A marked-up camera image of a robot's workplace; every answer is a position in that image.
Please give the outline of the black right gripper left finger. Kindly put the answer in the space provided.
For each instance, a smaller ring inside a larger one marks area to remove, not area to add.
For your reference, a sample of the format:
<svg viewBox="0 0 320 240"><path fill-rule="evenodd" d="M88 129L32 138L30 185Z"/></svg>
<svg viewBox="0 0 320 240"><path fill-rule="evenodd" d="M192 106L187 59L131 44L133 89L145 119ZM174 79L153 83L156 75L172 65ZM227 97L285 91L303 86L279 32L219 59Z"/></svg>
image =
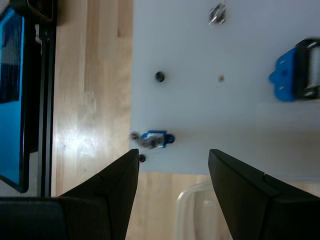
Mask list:
<svg viewBox="0 0 320 240"><path fill-rule="evenodd" d="M124 240L138 186L131 149L59 197L2 197L2 240Z"/></svg>

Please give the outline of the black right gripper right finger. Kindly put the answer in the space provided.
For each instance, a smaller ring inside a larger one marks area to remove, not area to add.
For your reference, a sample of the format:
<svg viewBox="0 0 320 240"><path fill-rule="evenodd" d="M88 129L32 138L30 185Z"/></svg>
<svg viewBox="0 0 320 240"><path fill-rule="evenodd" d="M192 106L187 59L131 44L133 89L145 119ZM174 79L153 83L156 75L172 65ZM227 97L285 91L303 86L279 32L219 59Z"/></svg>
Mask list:
<svg viewBox="0 0 320 240"><path fill-rule="evenodd" d="M318 240L320 198L211 149L211 182L234 240Z"/></svg>

